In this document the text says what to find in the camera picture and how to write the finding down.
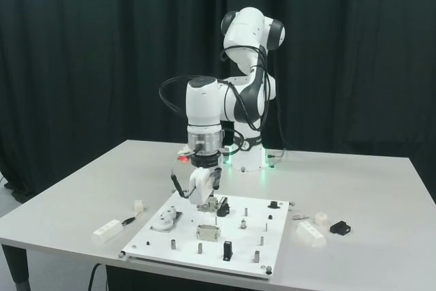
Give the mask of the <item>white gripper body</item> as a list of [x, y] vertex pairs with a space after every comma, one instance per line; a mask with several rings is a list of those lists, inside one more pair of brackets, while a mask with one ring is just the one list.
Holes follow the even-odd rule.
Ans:
[[196, 168], [189, 179], [191, 204], [204, 204], [219, 187], [220, 168]]

